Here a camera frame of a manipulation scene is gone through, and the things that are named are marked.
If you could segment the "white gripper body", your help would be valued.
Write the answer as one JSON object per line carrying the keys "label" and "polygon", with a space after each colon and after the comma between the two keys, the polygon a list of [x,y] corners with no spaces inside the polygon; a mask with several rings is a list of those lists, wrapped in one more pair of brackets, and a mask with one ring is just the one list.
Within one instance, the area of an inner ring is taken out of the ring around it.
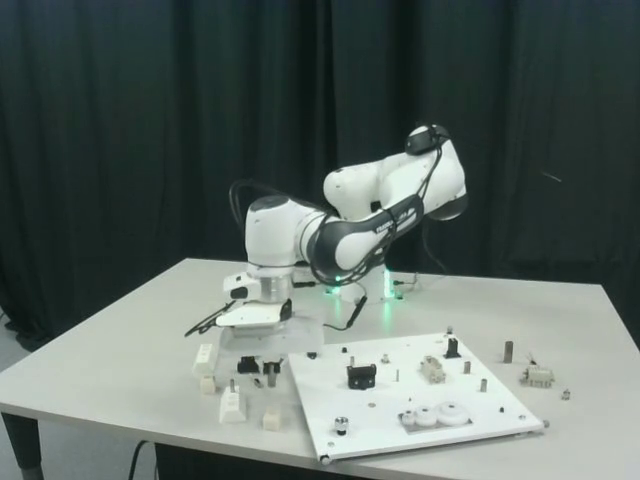
{"label": "white gripper body", "polygon": [[293,353],[317,353],[323,345],[323,327],[315,322],[284,322],[270,327],[225,327],[218,364],[231,365],[239,374],[264,374],[264,362],[283,361]]}

